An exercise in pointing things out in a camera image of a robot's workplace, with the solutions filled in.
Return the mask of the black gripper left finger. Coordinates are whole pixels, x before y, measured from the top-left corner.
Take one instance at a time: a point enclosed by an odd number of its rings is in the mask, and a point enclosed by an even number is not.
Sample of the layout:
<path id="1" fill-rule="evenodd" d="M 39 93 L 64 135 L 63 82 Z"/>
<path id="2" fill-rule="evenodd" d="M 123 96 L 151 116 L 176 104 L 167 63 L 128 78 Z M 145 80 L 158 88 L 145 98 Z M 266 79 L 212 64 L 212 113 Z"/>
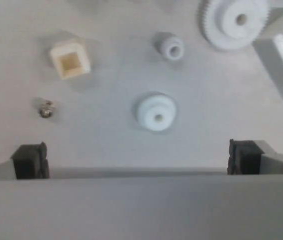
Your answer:
<path id="1" fill-rule="evenodd" d="M 45 142 L 20 145 L 9 158 L 0 160 L 0 181 L 49 179 L 47 154 Z"/>

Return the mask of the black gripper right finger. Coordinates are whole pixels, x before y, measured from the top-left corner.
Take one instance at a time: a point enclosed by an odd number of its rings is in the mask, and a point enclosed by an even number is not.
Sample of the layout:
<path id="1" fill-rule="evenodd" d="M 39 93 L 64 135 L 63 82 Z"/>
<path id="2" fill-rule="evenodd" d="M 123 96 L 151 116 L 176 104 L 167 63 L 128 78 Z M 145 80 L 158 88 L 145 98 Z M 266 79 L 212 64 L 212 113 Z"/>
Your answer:
<path id="1" fill-rule="evenodd" d="M 228 175 L 283 175 L 283 154 L 264 140 L 229 140 Z"/>

